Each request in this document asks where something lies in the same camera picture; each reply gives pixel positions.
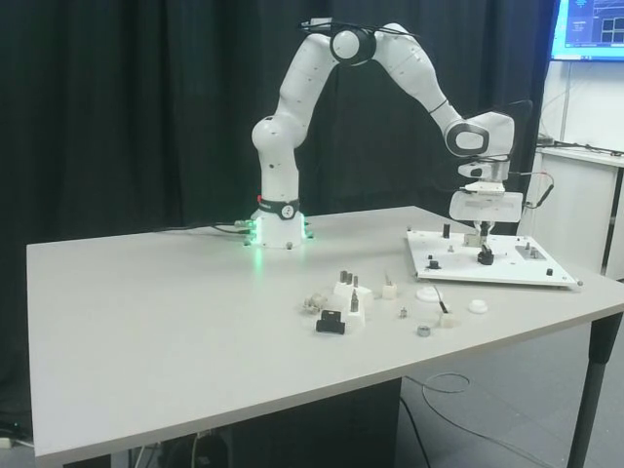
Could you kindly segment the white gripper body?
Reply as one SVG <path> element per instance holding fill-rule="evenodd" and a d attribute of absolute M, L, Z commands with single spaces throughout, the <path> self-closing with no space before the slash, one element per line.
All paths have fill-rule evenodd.
<path fill-rule="evenodd" d="M 455 192 L 450 200 L 449 216 L 454 220 L 477 222 L 518 222 L 523 211 L 524 195 L 518 192 L 498 194 Z"/>

